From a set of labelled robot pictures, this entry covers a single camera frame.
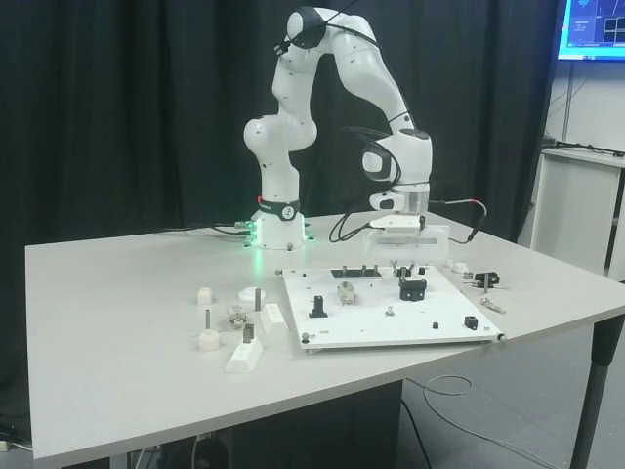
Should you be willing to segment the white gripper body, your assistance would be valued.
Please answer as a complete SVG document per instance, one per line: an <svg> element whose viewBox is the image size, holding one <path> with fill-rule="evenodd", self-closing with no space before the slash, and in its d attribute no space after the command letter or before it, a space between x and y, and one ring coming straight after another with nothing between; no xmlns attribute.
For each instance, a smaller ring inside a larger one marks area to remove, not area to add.
<svg viewBox="0 0 625 469"><path fill-rule="evenodd" d="M374 260L445 260L448 227L372 230L364 238L364 252Z"/></svg>

